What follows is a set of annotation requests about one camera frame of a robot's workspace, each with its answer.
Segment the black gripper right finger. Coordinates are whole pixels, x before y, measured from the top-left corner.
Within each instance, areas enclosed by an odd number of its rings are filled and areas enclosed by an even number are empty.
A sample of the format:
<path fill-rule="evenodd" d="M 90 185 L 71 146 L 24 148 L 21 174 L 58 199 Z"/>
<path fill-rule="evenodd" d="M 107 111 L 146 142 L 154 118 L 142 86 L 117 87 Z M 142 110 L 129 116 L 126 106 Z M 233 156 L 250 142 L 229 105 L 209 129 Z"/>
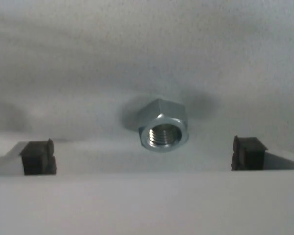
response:
<path fill-rule="evenodd" d="M 235 136 L 231 170 L 294 170 L 294 153 L 268 150 L 257 137 Z"/>

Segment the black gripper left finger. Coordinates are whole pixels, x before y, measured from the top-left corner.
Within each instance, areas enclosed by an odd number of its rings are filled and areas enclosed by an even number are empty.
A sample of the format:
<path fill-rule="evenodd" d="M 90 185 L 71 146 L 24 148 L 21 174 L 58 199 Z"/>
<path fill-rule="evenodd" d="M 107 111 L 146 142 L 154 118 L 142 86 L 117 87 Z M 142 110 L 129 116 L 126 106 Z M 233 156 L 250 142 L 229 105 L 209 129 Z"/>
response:
<path fill-rule="evenodd" d="M 0 176 L 55 175 L 54 141 L 21 141 L 0 156 Z"/>

